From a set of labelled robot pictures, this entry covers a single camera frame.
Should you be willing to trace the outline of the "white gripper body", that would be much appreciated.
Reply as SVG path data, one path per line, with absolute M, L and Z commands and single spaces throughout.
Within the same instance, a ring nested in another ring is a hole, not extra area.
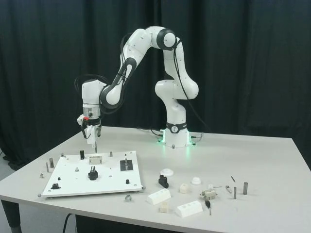
M 91 125 L 86 127 L 87 143 L 95 146 L 97 138 L 101 136 L 101 125 Z

